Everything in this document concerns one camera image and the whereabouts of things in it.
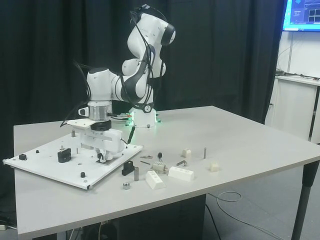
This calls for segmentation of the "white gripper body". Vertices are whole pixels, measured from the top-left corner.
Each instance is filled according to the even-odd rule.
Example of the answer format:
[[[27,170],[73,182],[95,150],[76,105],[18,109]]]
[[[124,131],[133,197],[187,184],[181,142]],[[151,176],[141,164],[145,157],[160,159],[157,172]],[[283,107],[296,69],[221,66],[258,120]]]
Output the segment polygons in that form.
[[[109,129],[96,131],[89,129],[80,133],[80,143],[103,152],[119,153],[123,150],[122,131]]]

